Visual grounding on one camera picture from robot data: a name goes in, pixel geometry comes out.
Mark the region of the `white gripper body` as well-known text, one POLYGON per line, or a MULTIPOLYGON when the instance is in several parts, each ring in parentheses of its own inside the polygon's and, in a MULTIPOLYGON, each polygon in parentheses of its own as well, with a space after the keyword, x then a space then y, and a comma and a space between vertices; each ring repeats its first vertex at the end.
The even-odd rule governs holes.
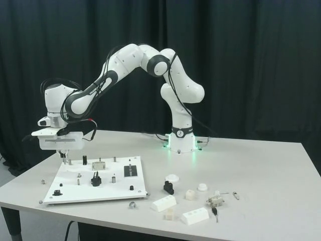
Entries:
POLYGON ((83 148, 83 133, 69 133, 64 136, 39 136, 42 150, 81 150, 83 148))

